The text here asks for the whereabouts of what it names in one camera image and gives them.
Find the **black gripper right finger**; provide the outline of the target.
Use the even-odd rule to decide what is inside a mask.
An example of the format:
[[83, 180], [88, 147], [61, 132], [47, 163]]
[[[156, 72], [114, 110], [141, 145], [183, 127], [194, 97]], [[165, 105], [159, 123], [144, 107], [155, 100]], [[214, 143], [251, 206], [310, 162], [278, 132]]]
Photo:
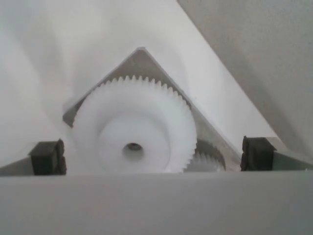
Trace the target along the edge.
[[241, 171], [312, 170], [313, 160], [287, 148], [279, 138], [247, 137], [242, 143]]

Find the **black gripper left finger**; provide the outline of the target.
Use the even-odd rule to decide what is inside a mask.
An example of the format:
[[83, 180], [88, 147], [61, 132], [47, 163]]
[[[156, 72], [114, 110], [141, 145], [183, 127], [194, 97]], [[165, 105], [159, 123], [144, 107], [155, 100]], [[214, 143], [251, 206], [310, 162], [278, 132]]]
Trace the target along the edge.
[[66, 175], [65, 145], [56, 141], [36, 141], [26, 144], [10, 157], [1, 159], [1, 176]]

